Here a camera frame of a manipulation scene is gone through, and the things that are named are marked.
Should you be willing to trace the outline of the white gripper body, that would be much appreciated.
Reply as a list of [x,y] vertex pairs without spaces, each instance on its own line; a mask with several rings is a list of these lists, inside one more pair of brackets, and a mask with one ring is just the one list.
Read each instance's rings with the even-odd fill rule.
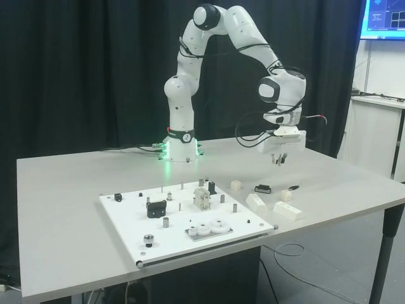
[[300,130],[297,136],[275,136],[274,131],[268,130],[262,134],[258,141],[258,151],[263,154],[283,155],[302,151],[306,145],[306,131]]

